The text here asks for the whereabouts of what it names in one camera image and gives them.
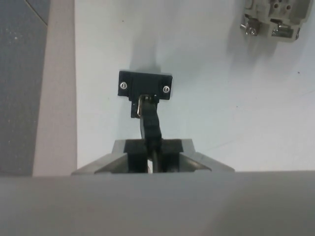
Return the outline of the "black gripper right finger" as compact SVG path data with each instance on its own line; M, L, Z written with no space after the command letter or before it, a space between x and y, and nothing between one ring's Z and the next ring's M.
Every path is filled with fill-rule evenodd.
M210 172L234 172L235 170L195 150L191 139L162 141L161 171L164 173L188 173L201 170Z

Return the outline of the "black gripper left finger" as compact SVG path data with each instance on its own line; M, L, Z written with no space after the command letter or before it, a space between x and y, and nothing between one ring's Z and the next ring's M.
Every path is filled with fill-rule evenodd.
M74 172L72 175L96 175L103 173L130 174L147 173L147 153L128 150L127 140L116 140L111 153L108 153L97 160L86 164Z

